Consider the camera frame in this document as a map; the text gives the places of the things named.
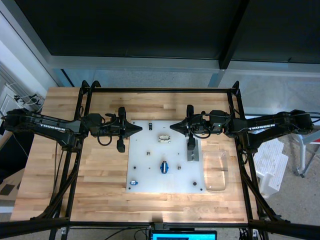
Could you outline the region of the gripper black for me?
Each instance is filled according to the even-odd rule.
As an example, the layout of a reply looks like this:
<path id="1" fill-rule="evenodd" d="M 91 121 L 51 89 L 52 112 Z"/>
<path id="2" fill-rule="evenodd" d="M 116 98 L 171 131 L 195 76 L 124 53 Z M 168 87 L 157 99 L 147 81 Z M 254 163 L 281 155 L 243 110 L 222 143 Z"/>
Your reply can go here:
<path id="1" fill-rule="evenodd" d="M 112 137 L 118 136 L 116 142 L 116 149 L 119 153 L 125 152 L 124 138 L 129 138 L 130 136 L 142 131 L 141 126 L 135 125 L 126 121 L 126 110 L 124 107 L 118 109 L 118 116 L 113 116 L 110 123 L 106 127 L 106 136 L 109 137 L 109 142 L 106 146 L 112 143 Z"/>
<path id="2" fill-rule="evenodd" d="M 208 138 L 208 136 L 198 136 L 200 134 L 208 134 L 208 127 L 206 120 L 203 119 L 203 115 L 194 114 L 194 106 L 191 104 L 187 105 L 186 117 L 187 118 L 184 120 L 170 125 L 170 129 L 184 135 L 185 137 L 187 136 L 188 130 L 187 149 L 189 151 L 193 151 L 196 147 L 195 137 L 200 139 Z"/>

